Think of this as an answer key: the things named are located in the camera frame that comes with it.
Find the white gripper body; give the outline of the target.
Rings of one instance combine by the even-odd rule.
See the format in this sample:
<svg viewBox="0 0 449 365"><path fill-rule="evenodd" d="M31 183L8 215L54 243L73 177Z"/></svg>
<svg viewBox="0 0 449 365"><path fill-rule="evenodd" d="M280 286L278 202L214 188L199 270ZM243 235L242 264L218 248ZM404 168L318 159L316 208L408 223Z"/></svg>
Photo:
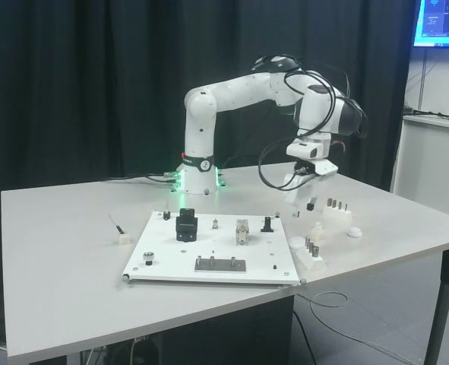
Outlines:
<svg viewBox="0 0 449 365"><path fill-rule="evenodd" d="M304 205L316 196L315 185L317 176L314 174L297 175L288 173L283 179L283 198L291 205Z"/></svg>

